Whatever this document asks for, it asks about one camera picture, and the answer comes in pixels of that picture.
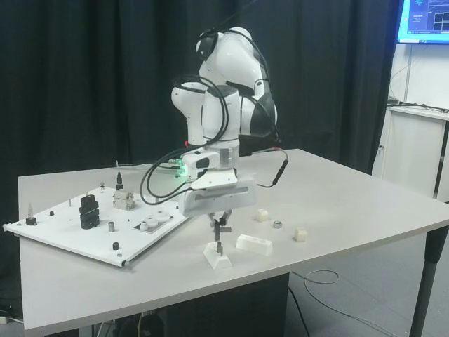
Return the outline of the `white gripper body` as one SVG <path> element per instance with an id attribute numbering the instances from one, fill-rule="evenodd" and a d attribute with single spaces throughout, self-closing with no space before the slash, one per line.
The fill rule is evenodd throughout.
<path id="1" fill-rule="evenodd" d="M 251 206 L 256 187 L 253 178 L 243 177 L 233 185 L 188 191 L 180 197 L 180 212 L 190 218 Z"/>

